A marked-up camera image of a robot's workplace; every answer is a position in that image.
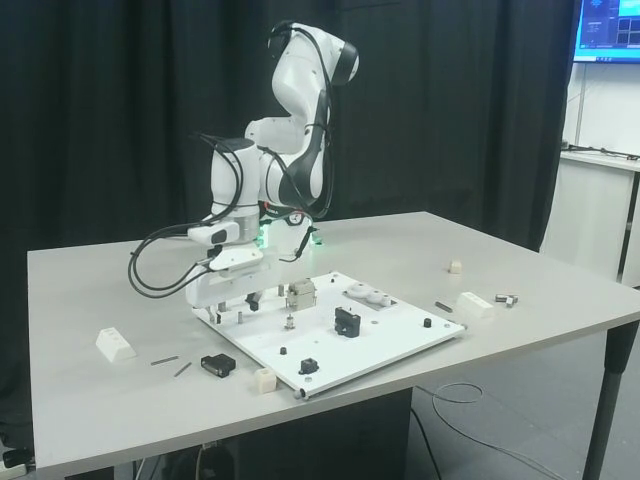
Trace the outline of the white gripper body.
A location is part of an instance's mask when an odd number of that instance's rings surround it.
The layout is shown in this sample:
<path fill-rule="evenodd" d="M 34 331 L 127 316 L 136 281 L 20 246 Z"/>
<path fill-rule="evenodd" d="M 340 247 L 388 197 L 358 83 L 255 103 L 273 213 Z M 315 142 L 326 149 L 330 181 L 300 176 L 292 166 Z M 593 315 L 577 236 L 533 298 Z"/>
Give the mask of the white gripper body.
<path fill-rule="evenodd" d="M 192 307 L 210 307 L 275 286 L 279 283 L 279 267 L 275 263 L 260 263 L 239 270 L 211 272 L 199 266 L 188 279 L 187 303 Z"/>

